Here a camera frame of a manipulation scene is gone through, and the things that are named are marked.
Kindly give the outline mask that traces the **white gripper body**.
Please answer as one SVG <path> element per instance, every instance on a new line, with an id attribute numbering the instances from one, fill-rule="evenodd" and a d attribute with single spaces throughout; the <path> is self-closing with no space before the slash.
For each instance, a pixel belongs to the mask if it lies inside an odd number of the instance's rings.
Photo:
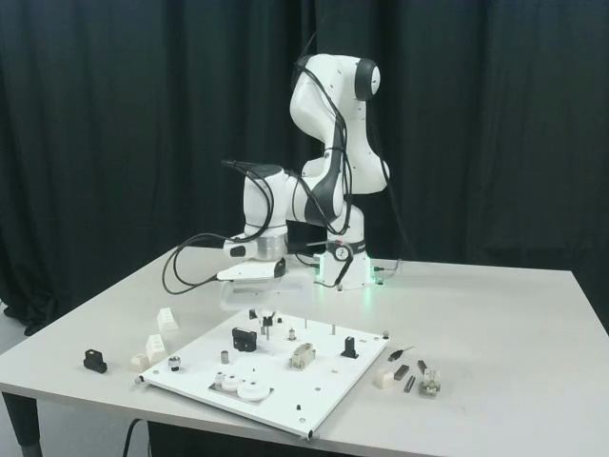
<path id="1" fill-rule="evenodd" d="M 300 280 L 231 281 L 221 286 L 220 307 L 225 310 L 279 309 L 305 291 Z"/>

